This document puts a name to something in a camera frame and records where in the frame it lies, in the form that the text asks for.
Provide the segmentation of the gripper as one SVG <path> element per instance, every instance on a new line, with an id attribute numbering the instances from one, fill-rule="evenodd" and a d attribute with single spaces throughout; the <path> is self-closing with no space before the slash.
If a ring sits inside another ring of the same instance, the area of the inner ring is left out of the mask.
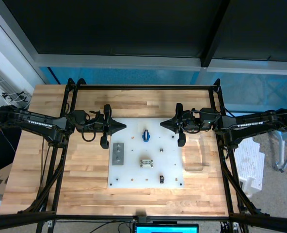
<path id="1" fill-rule="evenodd" d="M 195 108 L 183 110 L 183 105 L 177 103 L 175 116 L 160 123 L 160 126 L 178 134 L 179 147 L 185 146 L 187 142 L 185 133 L 197 134 L 201 130 L 200 120 L 194 116 L 194 113 L 198 113 Z"/>
<path id="2" fill-rule="evenodd" d="M 126 124 L 118 122 L 112 118 L 112 109 L 109 104 L 104 105 L 103 113 L 100 111 L 96 112 L 96 121 L 93 124 L 93 133 L 101 133 L 100 146 L 103 149 L 109 148 L 108 136 L 110 135 L 110 126 L 111 126 L 111 135 L 121 131 L 126 128 Z"/>

